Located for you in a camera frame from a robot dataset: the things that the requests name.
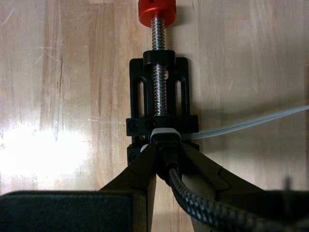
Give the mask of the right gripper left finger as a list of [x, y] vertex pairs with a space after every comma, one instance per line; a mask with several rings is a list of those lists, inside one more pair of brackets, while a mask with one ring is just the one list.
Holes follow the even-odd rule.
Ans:
[[0, 198], [3, 232], [149, 232], [156, 147], [98, 191], [15, 191]]

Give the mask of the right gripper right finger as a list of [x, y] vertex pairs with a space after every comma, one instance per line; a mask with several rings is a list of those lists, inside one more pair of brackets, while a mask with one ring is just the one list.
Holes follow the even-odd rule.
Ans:
[[184, 184], [194, 193], [263, 218], [307, 218], [309, 193], [264, 190], [236, 176], [188, 144], [182, 144]]

